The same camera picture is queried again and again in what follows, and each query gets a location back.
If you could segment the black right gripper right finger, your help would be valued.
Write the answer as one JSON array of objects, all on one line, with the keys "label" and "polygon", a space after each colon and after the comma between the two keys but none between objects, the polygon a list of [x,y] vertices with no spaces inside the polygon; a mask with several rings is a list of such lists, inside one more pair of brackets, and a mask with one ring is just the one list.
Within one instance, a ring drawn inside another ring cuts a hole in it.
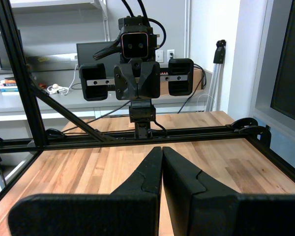
[{"label": "black right gripper right finger", "polygon": [[240,194],[170,147],[163,161],[176,236],[295,236],[295,195]]}]

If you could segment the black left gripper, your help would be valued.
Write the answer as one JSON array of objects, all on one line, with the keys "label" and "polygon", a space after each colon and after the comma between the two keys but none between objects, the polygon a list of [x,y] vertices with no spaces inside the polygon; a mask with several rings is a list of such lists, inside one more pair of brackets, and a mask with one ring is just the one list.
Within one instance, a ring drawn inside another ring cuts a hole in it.
[{"label": "black left gripper", "polygon": [[194,63],[191,59],[171,59],[167,68],[158,62],[131,59],[116,64],[113,77],[106,75],[105,65],[81,65],[79,74],[84,99],[101,101],[115,91],[118,100],[152,99],[161,95],[161,84],[168,84],[171,96],[190,95],[193,90]]}]

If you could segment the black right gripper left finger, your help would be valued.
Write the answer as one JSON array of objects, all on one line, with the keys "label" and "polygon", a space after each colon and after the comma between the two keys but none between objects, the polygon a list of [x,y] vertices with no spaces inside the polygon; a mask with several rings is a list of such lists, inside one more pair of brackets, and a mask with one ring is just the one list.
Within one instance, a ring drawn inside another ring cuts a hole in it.
[{"label": "black right gripper left finger", "polygon": [[9,211],[13,236],[156,236],[162,148],[154,147],[111,194],[36,194]]}]

